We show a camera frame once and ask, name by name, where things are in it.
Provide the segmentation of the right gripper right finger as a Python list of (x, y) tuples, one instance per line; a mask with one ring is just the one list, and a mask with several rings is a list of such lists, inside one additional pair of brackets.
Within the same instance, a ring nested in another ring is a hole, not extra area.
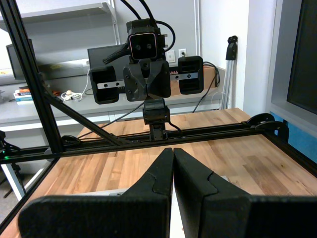
[(316, 237), (316, 197), (251, 195), (183, 149), (174, 149), (174, 155), (174, 186), (186, 237)]

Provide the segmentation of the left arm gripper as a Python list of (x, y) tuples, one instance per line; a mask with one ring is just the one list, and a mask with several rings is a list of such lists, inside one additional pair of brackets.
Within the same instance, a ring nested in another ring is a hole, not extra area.
[(178, 59), (176, 74), (170, 74), (165, 60), (127, 65), (123, 78), (117, 79), (114, 67), (93, 68), (89, 72), (95, 102), (111, 104), (125, 93), (129, 102), (156, 100), (171, 96), (171, 81), (177, 81), (183, 95), (198, 94), (204, 89), (203, 59), (200, 56)]

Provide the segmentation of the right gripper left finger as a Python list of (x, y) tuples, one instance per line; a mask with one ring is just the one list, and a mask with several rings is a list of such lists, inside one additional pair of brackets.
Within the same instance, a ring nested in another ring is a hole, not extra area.
[(173, 150), (165, 148), (120, 196), (44, 196), (18, 217), (23, 238), (167, 238)]

